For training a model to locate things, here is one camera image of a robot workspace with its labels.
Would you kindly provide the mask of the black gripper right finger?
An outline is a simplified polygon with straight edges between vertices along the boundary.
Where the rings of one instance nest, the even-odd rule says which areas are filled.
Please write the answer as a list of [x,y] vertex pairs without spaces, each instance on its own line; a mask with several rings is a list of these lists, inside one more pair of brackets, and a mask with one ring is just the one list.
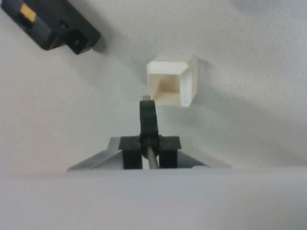
[[162,169],[185,169],[209,166],[192,157],[191,151],[184,151],[179,136],[159,137],[159,167]]

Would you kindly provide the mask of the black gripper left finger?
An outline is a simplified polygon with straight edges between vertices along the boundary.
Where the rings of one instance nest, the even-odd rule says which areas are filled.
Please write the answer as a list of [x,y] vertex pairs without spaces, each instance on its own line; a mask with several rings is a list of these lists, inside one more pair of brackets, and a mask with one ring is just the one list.
[[71,166],[68,171],[141,169],[138,139],[137,136],[111,137],[105,150]]

